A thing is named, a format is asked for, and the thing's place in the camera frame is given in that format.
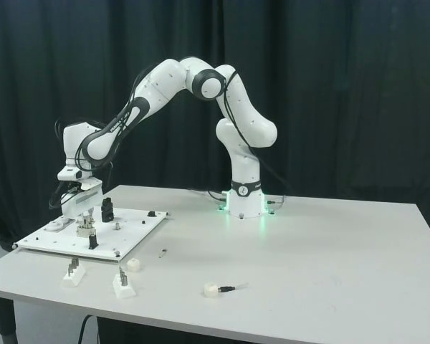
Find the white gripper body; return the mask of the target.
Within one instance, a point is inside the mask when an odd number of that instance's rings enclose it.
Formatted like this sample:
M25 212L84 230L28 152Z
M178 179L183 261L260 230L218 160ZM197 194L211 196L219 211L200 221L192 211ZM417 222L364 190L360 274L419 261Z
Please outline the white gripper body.
M62 215L77 218L90 209L99 206L103 200L102 186L98 185L87 191L66 193L61 200Z

